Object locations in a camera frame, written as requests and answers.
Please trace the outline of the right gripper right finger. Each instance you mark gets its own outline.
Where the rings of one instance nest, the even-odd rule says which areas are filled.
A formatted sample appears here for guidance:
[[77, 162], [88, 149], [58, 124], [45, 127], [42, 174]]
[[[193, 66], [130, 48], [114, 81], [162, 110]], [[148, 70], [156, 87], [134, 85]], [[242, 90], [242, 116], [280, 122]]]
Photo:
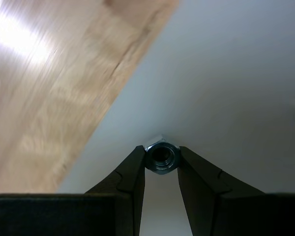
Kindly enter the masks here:
[[264, 193], [186, 147], [178, 181], [195, 236], [295, 236], [295, 193]]

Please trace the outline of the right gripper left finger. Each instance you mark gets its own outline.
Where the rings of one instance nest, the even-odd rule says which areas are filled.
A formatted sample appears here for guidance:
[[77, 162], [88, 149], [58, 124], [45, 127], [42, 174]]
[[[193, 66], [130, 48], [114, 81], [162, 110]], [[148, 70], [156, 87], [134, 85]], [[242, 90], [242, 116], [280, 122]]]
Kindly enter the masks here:
[[0, 236], [137, 236], [145, 150], [136, 147], [84, 194], [0, 194]]

